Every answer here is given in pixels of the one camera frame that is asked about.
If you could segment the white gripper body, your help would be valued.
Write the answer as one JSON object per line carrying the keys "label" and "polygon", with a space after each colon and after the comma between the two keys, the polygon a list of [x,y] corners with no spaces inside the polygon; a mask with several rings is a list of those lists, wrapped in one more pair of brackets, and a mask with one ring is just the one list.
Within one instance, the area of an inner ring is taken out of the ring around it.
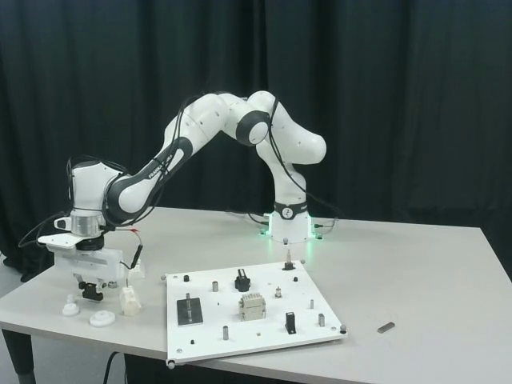
{"label": "white gripper body", "polygon": [[123,252],[102,248],[94,251],[56,252],[54,264],[66,272],[93,280],[123,280]]}

